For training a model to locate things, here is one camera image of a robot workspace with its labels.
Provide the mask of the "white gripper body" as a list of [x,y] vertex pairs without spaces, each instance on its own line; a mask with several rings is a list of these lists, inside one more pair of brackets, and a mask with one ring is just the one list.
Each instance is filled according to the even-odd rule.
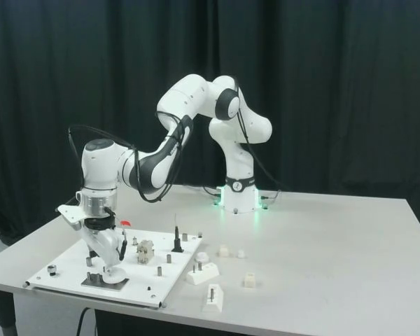
[[82,239],[104,261],[106,268],[121,263],[119,251],[122,241],[114,230],[82,229]]

